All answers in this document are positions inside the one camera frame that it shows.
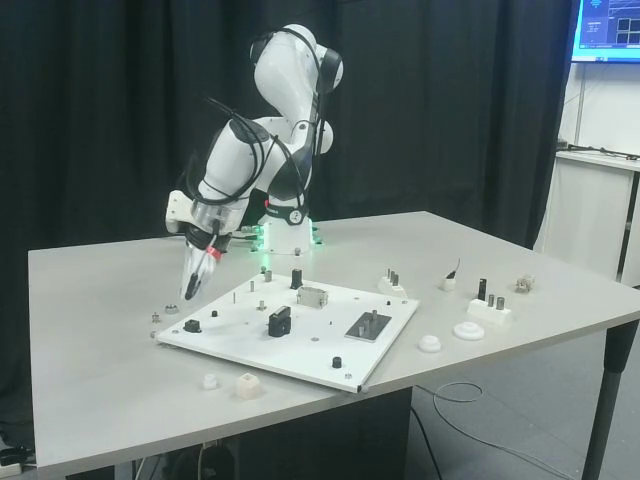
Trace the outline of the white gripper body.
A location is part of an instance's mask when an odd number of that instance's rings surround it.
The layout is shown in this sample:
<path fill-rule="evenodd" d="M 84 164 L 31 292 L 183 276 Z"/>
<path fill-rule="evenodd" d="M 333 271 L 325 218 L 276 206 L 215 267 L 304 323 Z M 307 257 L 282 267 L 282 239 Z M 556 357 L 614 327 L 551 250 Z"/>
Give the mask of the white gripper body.
<path fill-rule="evenodd" d="M 180 285 L 182 300 L 194 300 L 201 288 L 211 279 L 217 268 L 220 254 L 214 248 L 215 240 L 203 249 L 193 242 L 185 241 L 184 263 Z"/>

